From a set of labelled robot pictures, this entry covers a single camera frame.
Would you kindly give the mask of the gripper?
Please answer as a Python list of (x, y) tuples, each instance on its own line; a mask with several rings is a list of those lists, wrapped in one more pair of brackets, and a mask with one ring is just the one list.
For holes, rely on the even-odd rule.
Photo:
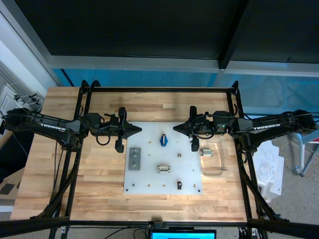
[(200, 139), (208, 140), (212, 138), (212, 123), (207, 119), (207, 117), (210, 117), (209, 112), (198, 114), (195, 106), (190, 107), (189, 115), (190, 118), (186, 122), (174, 126), (173, 130), (187, 137), (190, 137), (191, 134), (191, 151), (197, 152)]
[(107, 136), (117, 137), (115, 141), (115, 150), (117, 152), (124, 152), (123, 140), (127, 140), (127, 137), (130, 137), (134, 134), (137, 134), (142, 131), (141, 127), (127, 123), (127, 111), (125, 107), (120, 107), (118, 111), (118, 117), (111, 117), (112, 123), (107, 128)]

